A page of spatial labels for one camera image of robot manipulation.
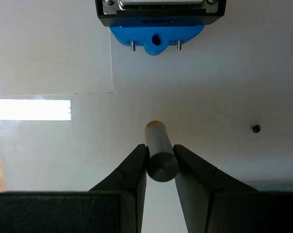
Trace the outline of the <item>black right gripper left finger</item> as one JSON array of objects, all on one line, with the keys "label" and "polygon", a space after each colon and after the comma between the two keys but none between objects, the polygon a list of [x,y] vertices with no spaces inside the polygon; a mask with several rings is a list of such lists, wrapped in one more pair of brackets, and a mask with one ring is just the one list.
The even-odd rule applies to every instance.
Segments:
[{"label": "black right gripper left finger", "polygon": [[139,233],[146,163],[140,144],[88,191],[2,192],[0,233]]}]

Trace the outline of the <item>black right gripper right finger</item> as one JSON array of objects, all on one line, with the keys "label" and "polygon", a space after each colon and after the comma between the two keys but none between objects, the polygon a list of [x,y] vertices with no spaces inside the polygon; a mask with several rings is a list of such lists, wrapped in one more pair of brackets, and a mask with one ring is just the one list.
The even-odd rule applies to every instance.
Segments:
[{"label": "black right gripper right finger", "polygon": [[175,178],[190,233],[293,233],[293,192],[259,191],[175,145]]}]

